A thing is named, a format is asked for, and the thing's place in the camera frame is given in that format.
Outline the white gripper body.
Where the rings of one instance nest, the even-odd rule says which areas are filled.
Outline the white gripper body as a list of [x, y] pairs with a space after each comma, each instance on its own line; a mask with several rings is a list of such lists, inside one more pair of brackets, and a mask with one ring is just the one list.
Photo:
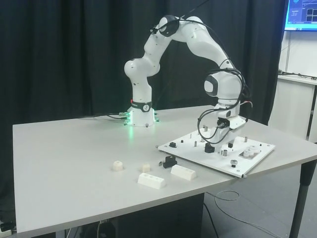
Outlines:
[[235, 134], [229, 127], [216, 128], [213, 137], [210, 139], [210, 144], [215, 151], [220, 151], [224, 144], [232, 142], [235, 139]]

